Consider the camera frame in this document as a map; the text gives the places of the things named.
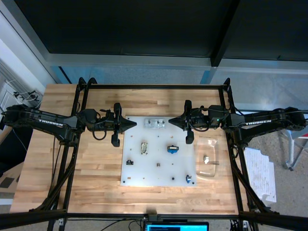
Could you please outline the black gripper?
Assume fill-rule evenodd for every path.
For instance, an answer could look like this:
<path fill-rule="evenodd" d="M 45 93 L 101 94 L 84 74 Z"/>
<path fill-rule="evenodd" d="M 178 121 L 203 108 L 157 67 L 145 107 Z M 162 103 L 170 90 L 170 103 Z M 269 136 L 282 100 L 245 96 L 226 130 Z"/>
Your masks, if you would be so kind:
<path fill-rule="evenodd" d="M 114 104 L 114 112 L 108 114 L 108 118 L 104 123 L 104 128 L 106 131 L 113 131 L 113 135 L 111 136 L 111 144 L 114 147 L 120 146 L 120 139 L 118 135 L 120 132 L 125 132 L 128 129 L 131 129 L 137 125 L 136 122 L 131 121 L 130 119 L 126 119 L 121 116 L 121 105 L 120 103 Z"/>
<path fill-rule="evenodd" d="M 184 115 L 169 119 L 168 122 L 185 131 L 185 125 L 187 130 L 186 144 L 192 144 L 194 141 L 194 131 L 206 132 L 207 131 L 207 119 L 202 113 L 207 111 L 202 105 L 199 108 L 192 108 L 192 102 L 186 100 L 184 104 Z"/>

